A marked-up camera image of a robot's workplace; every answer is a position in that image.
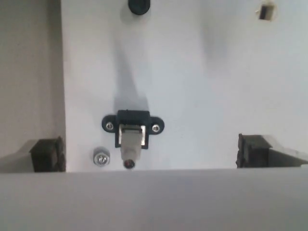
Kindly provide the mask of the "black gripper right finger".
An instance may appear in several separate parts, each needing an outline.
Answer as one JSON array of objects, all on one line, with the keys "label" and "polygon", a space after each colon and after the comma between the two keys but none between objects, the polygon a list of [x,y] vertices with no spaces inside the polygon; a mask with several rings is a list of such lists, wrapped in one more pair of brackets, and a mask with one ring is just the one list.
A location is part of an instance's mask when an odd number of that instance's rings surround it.
[{"label": "black gripper right finger", "polygon": [[300,167],[308,154],[286,148],[271,135],[239,134],[237,168]]}]

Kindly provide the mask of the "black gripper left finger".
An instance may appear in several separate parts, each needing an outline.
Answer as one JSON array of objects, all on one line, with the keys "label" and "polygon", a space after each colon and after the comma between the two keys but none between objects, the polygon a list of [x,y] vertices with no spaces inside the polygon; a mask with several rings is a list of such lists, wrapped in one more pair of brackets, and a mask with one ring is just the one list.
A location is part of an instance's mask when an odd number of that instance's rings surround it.
[{"label": "black gripper left finger", "polygon": [[28,140],[15,153],[0,158],[1,173],[65,172],[62,137]]}]

